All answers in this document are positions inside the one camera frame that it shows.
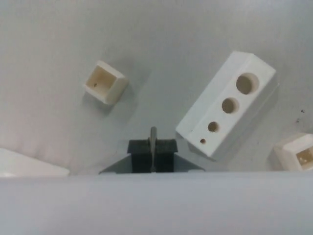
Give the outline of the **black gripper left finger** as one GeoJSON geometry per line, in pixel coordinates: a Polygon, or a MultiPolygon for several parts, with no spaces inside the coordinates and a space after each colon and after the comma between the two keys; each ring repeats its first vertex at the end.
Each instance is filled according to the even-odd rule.
{"type": "Polygon", "coordinates": [[[150,143],[145,140],[120,141],[111,161],[105,165],[99,174],[132,174],[150,173],[152,155],[150,143]]]}

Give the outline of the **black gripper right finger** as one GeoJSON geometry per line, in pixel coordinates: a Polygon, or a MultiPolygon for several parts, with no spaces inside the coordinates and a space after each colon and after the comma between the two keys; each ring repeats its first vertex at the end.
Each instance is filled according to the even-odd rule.
{"type": "Polygon", "coordinates": [[[178,173],[191,171],[205,171],[203,168],[181,157],[177,141],[157,140],[154,151],[154,172],[178,173]]]}

